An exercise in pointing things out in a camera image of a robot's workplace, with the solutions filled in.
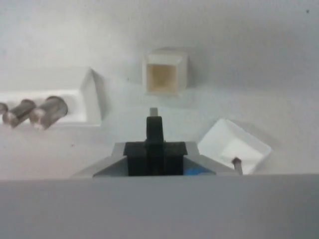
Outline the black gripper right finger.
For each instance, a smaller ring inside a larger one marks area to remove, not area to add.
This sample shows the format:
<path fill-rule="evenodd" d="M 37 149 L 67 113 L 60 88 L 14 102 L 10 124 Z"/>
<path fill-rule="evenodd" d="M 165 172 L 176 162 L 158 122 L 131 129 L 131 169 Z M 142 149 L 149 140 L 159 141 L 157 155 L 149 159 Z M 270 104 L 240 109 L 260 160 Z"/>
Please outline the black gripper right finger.
<path fill-rule="evenodd" d="M 166 142 L 164 158 L 165 175 L 178 176 L 229 176 L 240 175 L 240 164 L 228 167 L 200 154 L 196 142 Z"/>

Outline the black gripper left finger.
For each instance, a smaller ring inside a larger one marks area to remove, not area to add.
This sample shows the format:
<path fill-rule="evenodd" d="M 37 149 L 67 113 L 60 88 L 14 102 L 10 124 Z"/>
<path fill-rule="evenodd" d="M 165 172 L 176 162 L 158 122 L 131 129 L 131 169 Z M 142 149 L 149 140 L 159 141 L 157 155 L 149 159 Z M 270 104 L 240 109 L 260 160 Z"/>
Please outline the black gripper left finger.
<path fill-rule="evenodd" d="M 112 153 L 73 174 L 73 177 L 129 177 L 143 176 L 147 171 L 147 159 L 143 154 L 125 155 L 126 143 L 115 143 Z"/>

